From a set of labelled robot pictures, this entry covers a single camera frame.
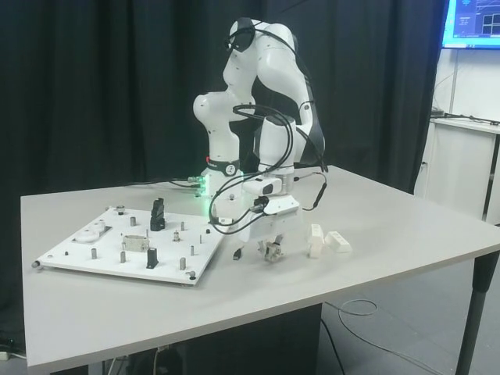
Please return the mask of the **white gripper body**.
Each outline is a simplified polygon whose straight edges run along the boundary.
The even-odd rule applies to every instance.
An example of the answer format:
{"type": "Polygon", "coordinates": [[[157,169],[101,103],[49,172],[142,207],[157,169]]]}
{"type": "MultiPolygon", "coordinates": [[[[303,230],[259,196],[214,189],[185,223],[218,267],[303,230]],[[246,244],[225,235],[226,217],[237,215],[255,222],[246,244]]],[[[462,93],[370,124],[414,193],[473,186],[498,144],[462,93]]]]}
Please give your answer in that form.
{"type": "Polygon", "coordinates": [[[266,241],[278,235],[300,229],[303,224],[302,208],[280,215],[264,216],[262,213],[251,213],[243,225],[252,223],[242,231],[245,243],[266,241]]]}

